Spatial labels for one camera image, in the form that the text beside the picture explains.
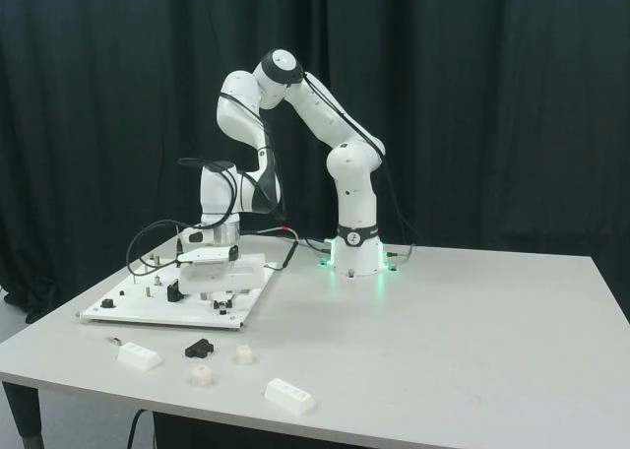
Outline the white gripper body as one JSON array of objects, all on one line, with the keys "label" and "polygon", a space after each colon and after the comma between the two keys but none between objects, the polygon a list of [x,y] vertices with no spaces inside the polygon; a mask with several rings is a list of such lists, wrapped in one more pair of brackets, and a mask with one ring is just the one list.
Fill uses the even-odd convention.
[{"label": "white gripper body", "polygon": [[230,261],[218,252],[188,252],[179,259],[178,288],[183,294],[259,289],[266,282],[264,254]]}]

